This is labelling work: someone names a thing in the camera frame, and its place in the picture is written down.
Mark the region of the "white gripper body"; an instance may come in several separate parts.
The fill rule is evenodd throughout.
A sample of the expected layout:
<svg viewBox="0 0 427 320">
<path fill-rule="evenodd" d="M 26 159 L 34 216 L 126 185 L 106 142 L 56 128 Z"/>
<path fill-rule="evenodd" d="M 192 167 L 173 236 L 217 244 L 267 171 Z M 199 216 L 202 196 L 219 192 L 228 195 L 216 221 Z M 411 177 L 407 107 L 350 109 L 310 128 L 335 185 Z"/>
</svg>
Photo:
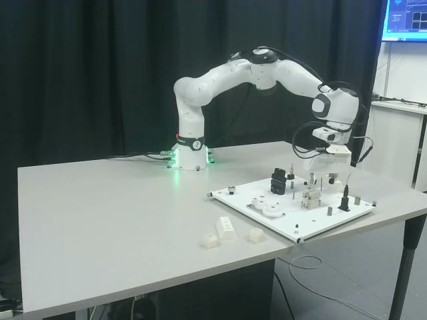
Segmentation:
<svg viewBox="0 0 427 320">
<path fill-rule="evenodd" d="M 320 154 L 304 161 L 304 169 L 309 173 L 341 174 L 350 168 L 351 154 Z"/>
</svg>

